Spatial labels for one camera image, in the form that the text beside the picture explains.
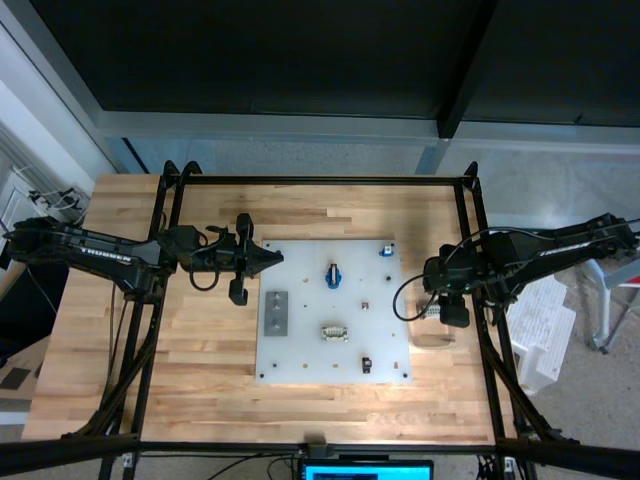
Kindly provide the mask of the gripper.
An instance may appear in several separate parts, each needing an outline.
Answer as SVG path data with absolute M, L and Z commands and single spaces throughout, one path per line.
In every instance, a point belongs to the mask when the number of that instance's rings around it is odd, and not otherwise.
M 249 245 L 253 240 L 254 224 L 248 213 L 241 213 L 236 219 L 236 233 L 227 228 L 208 226 L 209 231 L 218 234 L 218 239 L 207 246 L 198 248 L 191 254 L 191 286 L 201 292 L 213 290 L 221 273 L 232 272 L 235 277 L 229 283 L 229 298 L 236 306 L 246 306 L 248 291 L 244 279 L 248 275 Z M 252 275 L 278 265 L 284 261 L 279 250 L 271 251 L 257 244 L 252 245 Z M 200 286 L 195 279 L 196 273 L 213 272 L 214 280 L 208 286 Z
M 454 245 L 441 246 L 437 257 L 425 261 L 423 288 L 437 297 L 442 324 L 457 328 L 470 325 L 463 295 L 479 285 L 482 274 L 479 255 Z

